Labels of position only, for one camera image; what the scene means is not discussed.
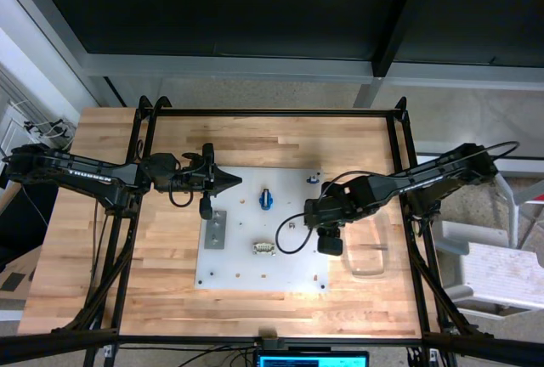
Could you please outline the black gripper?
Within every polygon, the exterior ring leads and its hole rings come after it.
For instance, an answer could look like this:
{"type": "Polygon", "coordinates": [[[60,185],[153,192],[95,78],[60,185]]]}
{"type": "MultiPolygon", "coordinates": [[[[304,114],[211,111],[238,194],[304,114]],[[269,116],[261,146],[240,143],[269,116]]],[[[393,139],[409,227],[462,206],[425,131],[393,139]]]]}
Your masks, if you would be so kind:
{"type": "Polygon", "coordinates": [[[240,177],[225,172],[214,162],[214,149],[211,143],[202,146],[201,154],[185,152],[182,154],[189,164],[181,169],[181,191],[201,194],[199,213],[202,219],[211,219],[213,214],[211,196],[233,188],[242,183],[240,177]]]}
{"type": "Polygon", "coordinates": [[[339,257],[343,254],[343,240],[339,227],[318,228],[317,251],[321,254],[339,257]]]}

